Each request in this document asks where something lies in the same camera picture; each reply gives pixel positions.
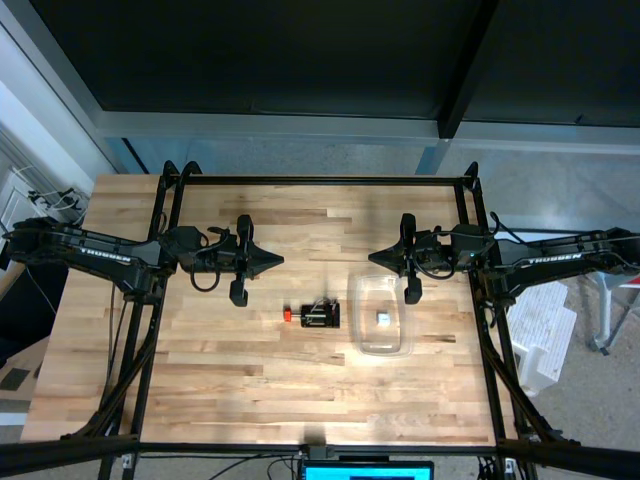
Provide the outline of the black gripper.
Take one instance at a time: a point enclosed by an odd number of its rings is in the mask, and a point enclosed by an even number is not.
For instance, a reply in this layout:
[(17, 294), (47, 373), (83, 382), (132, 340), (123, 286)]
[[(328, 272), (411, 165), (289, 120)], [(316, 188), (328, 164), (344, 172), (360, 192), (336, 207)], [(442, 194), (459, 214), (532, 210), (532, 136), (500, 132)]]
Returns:
[[(402, 257), (401, 261), (380, 260)], [(418, 274), (432, 280), (447, 280), (453, 276), (453, 263), (438, 241), (438, 233), (418, 231), (416, 218), (405, 213), (401, 219), (401, 240), (380, 251), (370, 253), (369, 261), (385, 268), (397, 276), (407, 278), (404, 300), (407, 305), (416, 305), (423, 292)]]
[[(235, 306), (246, 306), (248, 292), (245, 280), (283, 264), (284, 257), (266, 251), (252, 242), (254, 225), (249, 215), (238, 217), (235, 234), (229, 228), (215, 226), (209, 227), (207, 231), (216, 234), (218, 241), (207, 244), (196, 252), (191, 266), (191, 285), (199, 292), (208, 293), (217, 288), (223, 273), (234, 274), (229, 298)], [(214, 283), (210, 287), (199, 286), (196, 281), (197, 273), (214, 273)]]

